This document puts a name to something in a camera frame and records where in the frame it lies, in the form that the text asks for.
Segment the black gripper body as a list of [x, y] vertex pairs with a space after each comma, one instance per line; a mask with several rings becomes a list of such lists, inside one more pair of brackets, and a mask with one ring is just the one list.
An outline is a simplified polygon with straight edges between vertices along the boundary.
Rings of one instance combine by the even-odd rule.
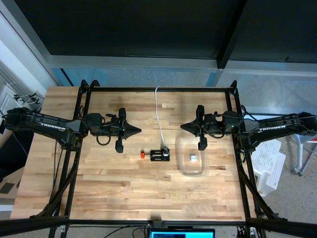
[[216, 120], [214, 114], [205, 114], [205, 108], [203, 105], [198, 105], [196, 109], [196, 119], [198, 120], [198, 150], [204, 151], [208, 146], [208, 141], [205, 135], [209, 135], [214, 139], [222, 138], [222, 129], [220, 122]]
[[125, 108], [120, 108], [118, 116], [114, 114], [106, 114], [106, 117], [110, 118], [110, 121], [103, 122], [102, 126], [99, 128], [99, 136], [107, 136], [108, 142], [101, 143], [101, 146], [107, 146], [112, 137], [117, 137], [115, 142], [115, 150], [117, 153], [123, 153], [123, 138], [125, 132], [126, 123], [126, 110]]

